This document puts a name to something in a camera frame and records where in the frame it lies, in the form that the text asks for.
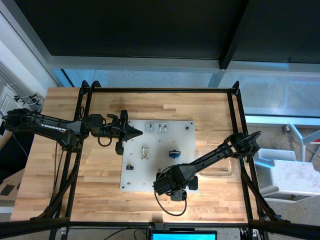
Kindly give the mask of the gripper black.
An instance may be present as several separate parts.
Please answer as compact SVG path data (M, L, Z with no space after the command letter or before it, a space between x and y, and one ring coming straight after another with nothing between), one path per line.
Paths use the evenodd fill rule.
M189 183L188 183L188 189L190 191L197 191L198 190L198 187L199 187L199 180L198 180L198 177L195 176L193 177Z
M128 122L128 111L122 110L120 112L120 118L117 119L114 125L111 126L112 138L118 139L117 143L115 144L115 152L122 156L124 154L124 142L141 135L143 135L143 132L134 128L130 125L130 122Z

